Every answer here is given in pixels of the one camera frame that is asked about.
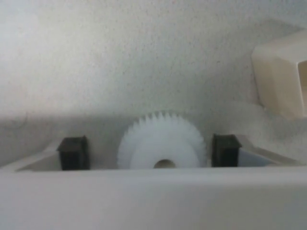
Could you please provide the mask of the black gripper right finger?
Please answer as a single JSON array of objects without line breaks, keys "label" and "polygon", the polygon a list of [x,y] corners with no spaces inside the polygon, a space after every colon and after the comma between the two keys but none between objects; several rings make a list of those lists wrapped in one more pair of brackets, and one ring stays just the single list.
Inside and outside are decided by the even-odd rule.
[{"label": "black gripper right finger", "polygon": [[301,162],[253,145],[246,136],[214,134],[212,167],[300,166]]}]

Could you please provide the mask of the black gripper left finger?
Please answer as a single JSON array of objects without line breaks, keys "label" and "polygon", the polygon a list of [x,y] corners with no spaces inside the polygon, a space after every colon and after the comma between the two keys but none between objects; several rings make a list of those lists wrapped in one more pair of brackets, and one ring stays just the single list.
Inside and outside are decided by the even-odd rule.
[{"label": "black gripper left finger", "polygon": [[91,169],[86,136],[66,137],[21,160],[16,171],[79,171]]}]

